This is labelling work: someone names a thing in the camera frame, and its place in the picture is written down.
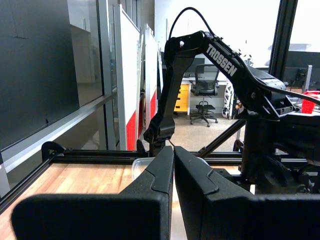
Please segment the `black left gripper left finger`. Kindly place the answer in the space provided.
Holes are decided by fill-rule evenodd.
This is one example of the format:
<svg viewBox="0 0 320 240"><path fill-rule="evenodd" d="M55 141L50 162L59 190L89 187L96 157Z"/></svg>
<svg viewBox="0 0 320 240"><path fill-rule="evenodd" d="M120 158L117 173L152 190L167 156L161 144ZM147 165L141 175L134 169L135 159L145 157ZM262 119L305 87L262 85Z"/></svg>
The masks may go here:
<svg viewBox="0 0 320 240"><path fill-rule="evenodd" d="M11 225L19 240L168 240L174 152L164 147L118 194L38 194L19 202Z"/></svg>

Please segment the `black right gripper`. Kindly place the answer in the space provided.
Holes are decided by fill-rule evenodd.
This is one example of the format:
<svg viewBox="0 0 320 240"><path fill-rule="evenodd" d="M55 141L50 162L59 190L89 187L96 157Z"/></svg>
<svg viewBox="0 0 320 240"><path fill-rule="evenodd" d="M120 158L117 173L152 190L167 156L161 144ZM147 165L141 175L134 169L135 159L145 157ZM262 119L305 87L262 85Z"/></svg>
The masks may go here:
<svg viewBox="0 0 320 240"><path fill-rule="evenodd" d="M286 166L276 154L281 150L306 159L298 170ZM245 121L241 174L260 194L319 194L320 117L287 114L279 120L248 117Z"/></svg>

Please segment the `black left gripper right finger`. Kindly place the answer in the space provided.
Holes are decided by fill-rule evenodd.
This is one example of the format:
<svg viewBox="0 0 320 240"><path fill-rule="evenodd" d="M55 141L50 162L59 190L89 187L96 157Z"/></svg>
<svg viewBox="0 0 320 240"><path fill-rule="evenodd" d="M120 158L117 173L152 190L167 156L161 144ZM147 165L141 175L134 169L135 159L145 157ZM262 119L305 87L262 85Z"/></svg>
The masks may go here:
<svg viewBox="0 0 320 240"><path fill-rule="evenodd" d="M316 195L254 195L203 160L174 148L174 177L190 240L317 240Z"/></svg>

